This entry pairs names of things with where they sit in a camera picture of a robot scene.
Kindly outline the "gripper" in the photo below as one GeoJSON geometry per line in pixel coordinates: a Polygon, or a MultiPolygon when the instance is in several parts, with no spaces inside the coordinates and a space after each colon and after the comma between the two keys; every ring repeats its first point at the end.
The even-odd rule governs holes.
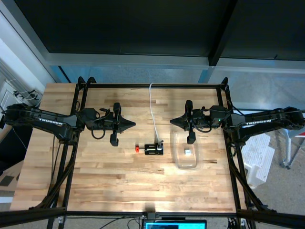
{"type": "Polygon", "coordinates": [[[204,130],[197,127],[196,122],[194,121],[195,118],[197,118],[198,123],[200,123],[200,120],[203,119],[203,111],[202,109],[194,110],[192,101],[187,100],[185,104],[185,113],[182,116],[170,120],[170,124],[177,126],[184,131],[187,131],[188,125],[189,135],[187,137],[187,144],[193,144],[196,141],[195,132],[193,131],[194,128],[201,133],[205,133],[204,130]]]}
{"type": "Polygon", "coordinates": [[[120,103],[114,103],[113,111],[109,112],[107,117],[104,119],[105,129],[112,130],[112,134],[110,135],[110,143],[112,146],[119,145],[119,139],[117,138],[118,132],[122,133],[135,126],[135,122],[127,120],[121,116],[121,111],[122,108],[120,103]]]}

